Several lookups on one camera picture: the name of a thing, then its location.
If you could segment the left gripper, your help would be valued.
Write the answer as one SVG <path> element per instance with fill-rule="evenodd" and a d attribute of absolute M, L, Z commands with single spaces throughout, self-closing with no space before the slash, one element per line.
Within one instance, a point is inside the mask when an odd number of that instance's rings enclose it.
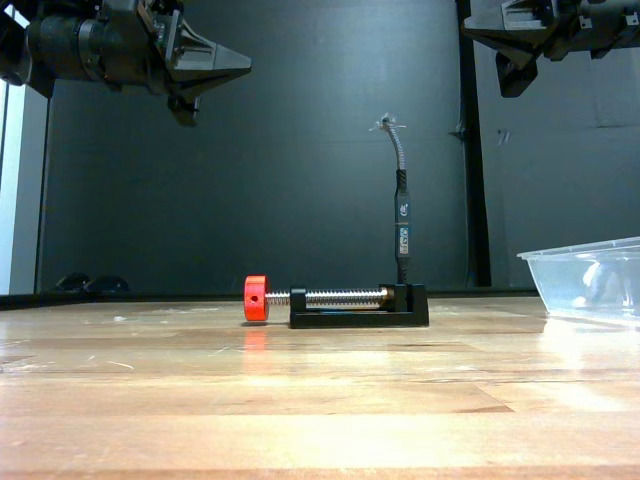
<path fill-rule="evenodd" d="M 152 94 L 195 98 L 251 72 L 249 57 L 197 34 L 182 21 L 174 42 L 174 82 L 165 62 L 181 1 L 80 1 L 79 78 L 113 91 L 140 86 Z"/>

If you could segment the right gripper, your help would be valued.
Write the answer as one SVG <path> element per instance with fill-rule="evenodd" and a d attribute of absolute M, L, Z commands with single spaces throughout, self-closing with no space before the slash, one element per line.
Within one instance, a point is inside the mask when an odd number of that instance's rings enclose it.
<path fill-rule="evenodd" d="M 601 59 L 639 45 L 637 1 L 472 2 L 462 21 L 467 37 L 506 54 L 544 55 L 559 61 L 588 51 Z"/>

